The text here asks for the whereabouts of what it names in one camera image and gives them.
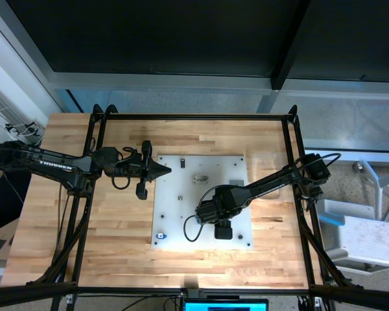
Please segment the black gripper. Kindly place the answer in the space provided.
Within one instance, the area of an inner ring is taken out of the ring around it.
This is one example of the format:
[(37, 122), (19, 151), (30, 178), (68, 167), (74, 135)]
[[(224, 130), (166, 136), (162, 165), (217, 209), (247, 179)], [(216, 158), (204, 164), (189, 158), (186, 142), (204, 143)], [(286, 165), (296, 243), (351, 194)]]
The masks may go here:
[(135, 149), (130, 158), (127, 160), (126, 176), (129, 179), (137, 178), (139, 180), (136, 185), (136, 196), (140, 200), (147, 199), (148, 190), (146, 190), (145, 186), (147, 181), (154, 181), (161, 176), (171, 173), (171, 168), (155, 162), (151, 156), (151, 142), (145, 140), (142, 142), (141, 151), (138, 152)]
[(231, 240), (233, 238), (233, 229), (230, 220), (223, 220), (215, 224), (214, 237), (217, 240)]

